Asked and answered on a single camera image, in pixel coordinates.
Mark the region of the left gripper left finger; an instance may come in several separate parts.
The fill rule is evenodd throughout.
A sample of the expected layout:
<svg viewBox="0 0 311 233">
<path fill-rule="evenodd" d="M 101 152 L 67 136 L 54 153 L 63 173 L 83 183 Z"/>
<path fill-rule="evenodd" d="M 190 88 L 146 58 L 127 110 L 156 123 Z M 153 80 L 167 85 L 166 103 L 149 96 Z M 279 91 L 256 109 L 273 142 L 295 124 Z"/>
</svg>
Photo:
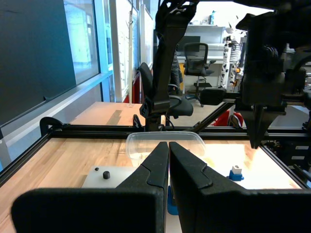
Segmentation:
<svg viewBox="0 0 311 233">
<path fill-rule="evenodd" d="M 40 188 L 13 202 L 18 233 L 163 233 L 169 148 L 160 142 L 116 188 Z"/>
</svg>

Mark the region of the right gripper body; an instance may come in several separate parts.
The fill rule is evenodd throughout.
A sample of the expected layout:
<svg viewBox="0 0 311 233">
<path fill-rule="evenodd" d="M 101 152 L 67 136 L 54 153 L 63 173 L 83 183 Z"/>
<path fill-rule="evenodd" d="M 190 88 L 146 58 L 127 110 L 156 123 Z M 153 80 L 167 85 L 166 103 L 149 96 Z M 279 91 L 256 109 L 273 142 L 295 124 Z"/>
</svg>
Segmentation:
<svg viewBox="0 0 311 233">
<path fill-rule="evenodd" d="M 235 111 L 242 115 L 285 115 L 288 105 L 307 105 L 303 69 L 269 73 L 244 72 Z"/>
</svg>

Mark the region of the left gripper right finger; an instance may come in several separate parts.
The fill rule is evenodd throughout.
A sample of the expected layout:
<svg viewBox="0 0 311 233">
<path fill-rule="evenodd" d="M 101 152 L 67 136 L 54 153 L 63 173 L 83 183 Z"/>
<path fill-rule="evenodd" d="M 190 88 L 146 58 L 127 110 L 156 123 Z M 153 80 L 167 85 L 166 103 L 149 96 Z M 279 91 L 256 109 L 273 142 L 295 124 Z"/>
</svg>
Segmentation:
<svg viewBox="0 0 311 233">
<path fill-rule="evenodd" d="M 308 189 L 246 189 L 176 142 L 170 180 L 184 233 L 308 233 Z"/>
</svg>

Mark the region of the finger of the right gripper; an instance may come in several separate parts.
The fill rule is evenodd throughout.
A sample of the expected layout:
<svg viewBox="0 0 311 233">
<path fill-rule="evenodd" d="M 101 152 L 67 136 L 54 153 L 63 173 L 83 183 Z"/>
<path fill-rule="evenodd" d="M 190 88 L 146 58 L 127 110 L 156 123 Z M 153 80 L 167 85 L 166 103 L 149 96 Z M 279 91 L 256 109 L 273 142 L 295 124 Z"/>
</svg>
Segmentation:
<svg viewBox="0 0 311 233">
<path fill-rule="evenodd" d="M 257 149 L 258 111 L 251 106 L 246 106 L 245 109 L 242 111 L 242 117 L 246 124 L 250 145 L 253 149 Z"/>
<path fill-rule="evenodd" d="M 259 123 L 258 123 L 258 145 L 264 139 L 265 133 L 270 124 L 276 118 L 276 111 L 268 107 L 259 107 Z"/>
</svg>

